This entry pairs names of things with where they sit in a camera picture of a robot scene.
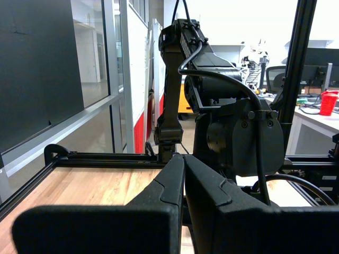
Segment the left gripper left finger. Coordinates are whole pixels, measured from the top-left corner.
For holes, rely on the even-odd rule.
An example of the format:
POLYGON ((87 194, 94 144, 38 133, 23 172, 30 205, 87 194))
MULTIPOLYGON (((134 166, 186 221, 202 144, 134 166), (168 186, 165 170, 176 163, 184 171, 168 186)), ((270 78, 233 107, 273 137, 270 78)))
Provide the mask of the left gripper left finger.
POLYGON ((184 159, 175 155, 125 206, 37 206, 12 226, 18 253, 179 253, 184 159))

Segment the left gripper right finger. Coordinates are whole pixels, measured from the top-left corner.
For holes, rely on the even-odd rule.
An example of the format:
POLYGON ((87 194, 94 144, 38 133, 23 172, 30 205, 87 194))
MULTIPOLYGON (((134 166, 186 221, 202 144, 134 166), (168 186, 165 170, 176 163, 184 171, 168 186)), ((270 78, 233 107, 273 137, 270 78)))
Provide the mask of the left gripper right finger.
POLYGON ((184 159, 199 253, 338 253, 337 206, 268 206, 196 157, 184 159))

